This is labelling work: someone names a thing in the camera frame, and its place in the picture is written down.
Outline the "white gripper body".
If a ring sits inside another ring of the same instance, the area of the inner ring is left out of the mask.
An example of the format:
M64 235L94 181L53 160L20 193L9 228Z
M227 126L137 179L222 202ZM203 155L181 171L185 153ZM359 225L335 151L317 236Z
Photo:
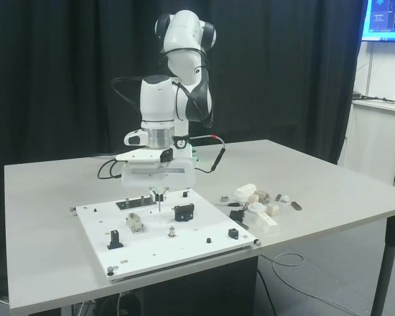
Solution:
M194 164L189 159L173 159L159 165L125 163L122 168L122 184L127 188L191 188L196 181Z

